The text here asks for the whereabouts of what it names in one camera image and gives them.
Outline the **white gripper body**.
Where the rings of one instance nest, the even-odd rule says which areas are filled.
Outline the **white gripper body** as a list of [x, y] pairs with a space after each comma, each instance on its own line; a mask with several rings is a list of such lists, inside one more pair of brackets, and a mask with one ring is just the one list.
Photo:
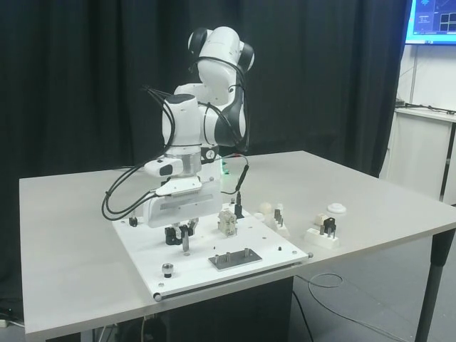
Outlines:
[[146, 224], [151, 228], [169, 226], [217, 213], [220, 194], [157, 197], [146, 203]]

